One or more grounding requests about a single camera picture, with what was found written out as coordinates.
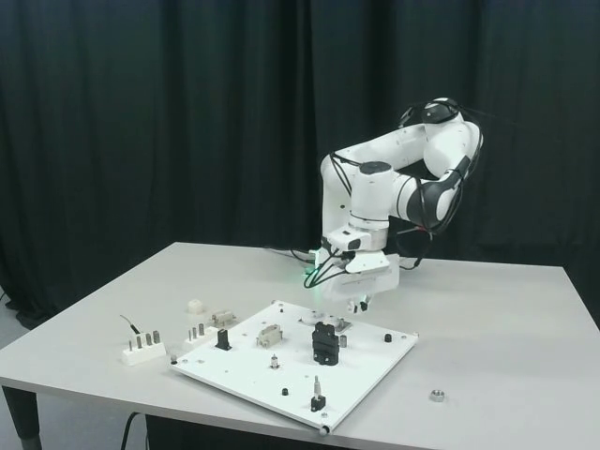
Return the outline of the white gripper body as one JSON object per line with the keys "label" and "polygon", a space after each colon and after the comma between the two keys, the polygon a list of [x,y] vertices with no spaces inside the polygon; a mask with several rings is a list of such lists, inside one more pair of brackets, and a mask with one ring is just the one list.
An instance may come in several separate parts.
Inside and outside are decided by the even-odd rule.
{"label": "white gripper body", "polygon": [[322,297],[329,301],[357,300],[394,290],[399,284],[399,257],[387,256],[389,265],[378,271],[342,274],[322,285]]}

